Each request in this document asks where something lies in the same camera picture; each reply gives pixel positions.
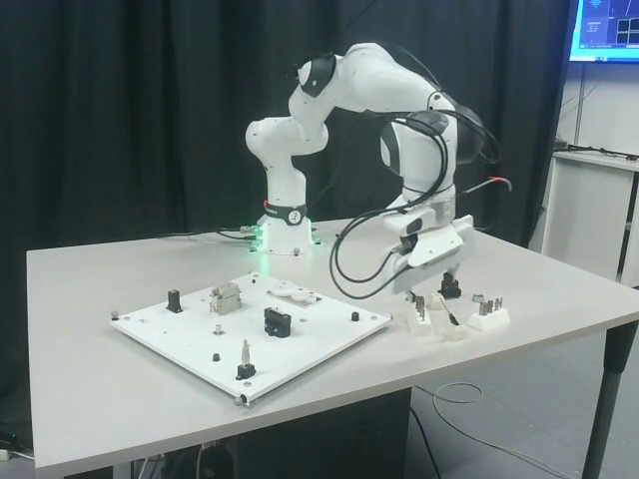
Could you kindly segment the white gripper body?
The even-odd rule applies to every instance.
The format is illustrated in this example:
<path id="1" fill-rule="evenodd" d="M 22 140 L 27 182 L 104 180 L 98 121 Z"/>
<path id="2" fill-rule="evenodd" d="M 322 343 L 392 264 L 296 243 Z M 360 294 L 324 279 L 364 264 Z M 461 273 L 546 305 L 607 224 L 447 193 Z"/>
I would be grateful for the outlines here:
<path id="1" fill-rule="evenodd" d="M 473 252 L 474 218 L 465 216 L 450 225 L 400 239 L 391 256 L 391 293 L 409 291 L 425 280 L 454 274 Z"/>

